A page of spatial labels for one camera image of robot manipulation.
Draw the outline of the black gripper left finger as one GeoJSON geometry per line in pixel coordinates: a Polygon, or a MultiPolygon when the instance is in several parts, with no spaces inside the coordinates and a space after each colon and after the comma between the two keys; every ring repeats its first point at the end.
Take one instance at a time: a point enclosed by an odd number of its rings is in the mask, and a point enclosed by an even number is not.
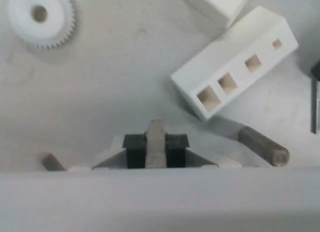
{"type": "Polygon", "coordinates": [[[113,138],[109,149],[96,155],[92,169],[143,169],[146,161],[146,135],[125,134],[113,138]]]}

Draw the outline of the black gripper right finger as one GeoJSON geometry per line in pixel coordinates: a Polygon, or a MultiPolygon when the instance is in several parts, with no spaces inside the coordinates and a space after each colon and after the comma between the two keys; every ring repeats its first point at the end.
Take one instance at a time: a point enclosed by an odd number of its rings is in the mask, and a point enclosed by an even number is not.
{"type": "Polygon", "coordinates": [[[187,134],[165,135],[167,168],[200,168],[218,165],[190,150],[187,134]]]}

